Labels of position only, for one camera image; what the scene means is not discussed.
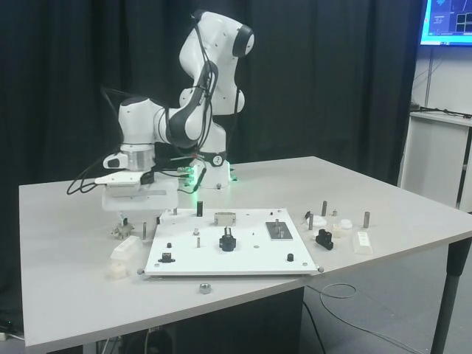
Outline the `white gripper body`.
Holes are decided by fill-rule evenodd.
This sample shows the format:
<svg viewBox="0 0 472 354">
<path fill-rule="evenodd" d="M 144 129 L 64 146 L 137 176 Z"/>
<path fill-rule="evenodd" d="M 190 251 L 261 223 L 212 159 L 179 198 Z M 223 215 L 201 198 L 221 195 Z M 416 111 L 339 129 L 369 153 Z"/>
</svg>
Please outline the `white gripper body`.
<svg viewBox="0 0 472 354">
<path fill-rule="evenodd" d="M 178 185 L 174 183 L 107 186 L 102 195 L 102 207 L 112 212 L 175 209 L 178 206 L 177 189 Z"/>
</svg>

